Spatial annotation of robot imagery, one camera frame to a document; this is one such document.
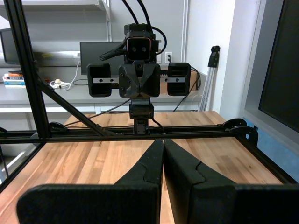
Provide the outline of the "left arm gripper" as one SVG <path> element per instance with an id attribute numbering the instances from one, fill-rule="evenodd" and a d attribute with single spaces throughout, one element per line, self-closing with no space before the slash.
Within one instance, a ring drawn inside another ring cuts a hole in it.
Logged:
<path id="1" fill-rule="evenodd" d="M 186 96 L 190 90 L 191 66 L 188 63 L 170 63 L 168 70 L 159 64 L 122 64 L 118 76 L 112 77 L 110 64 L 91 63 L 87 66 L 89 94 L 109 97 L 118 89 L 122 98 L 158 97 L 162 82 L 170 96 Z"/>

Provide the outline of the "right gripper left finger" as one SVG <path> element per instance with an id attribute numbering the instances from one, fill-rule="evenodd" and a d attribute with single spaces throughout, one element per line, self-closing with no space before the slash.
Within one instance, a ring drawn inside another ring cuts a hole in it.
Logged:
<path id="1" fill-rule="evenodd" d="M 21 224 L 157 224 L 163 141 L 155 140 L 115 184 L 44 184 L 18 200 Z"/>

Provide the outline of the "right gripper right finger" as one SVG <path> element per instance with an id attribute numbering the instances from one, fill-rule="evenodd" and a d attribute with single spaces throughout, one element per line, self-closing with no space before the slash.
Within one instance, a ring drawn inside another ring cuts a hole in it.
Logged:
<path id="1" fill-rule="evenodd" d="M 164 141 L 164 173 L 177 224 L 297 224 L 297 184 L 237 184 L 172 140 Z"/>

